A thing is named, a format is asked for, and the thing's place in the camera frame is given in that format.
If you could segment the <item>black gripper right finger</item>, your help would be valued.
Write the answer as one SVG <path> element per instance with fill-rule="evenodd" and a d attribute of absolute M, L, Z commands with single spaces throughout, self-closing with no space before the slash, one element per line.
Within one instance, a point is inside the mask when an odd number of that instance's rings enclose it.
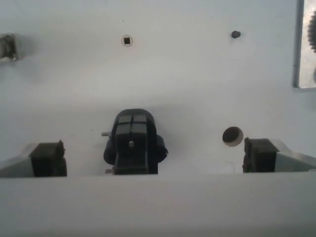
<path fill-rule="evenodd" d="M 316 158 L 297 153 L 279 139 L 245 138 L 244 173 L 306 172 L 316 169 Z"/>

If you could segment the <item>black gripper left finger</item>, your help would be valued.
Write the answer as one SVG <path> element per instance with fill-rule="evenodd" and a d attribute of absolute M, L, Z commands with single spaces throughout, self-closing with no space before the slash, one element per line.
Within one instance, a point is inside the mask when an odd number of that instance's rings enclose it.
<path fill-rule="evenodd" d="M 66 177 L 64 143 L 30 143 L 17 156 L 0 162 L 1 177 Z"/>

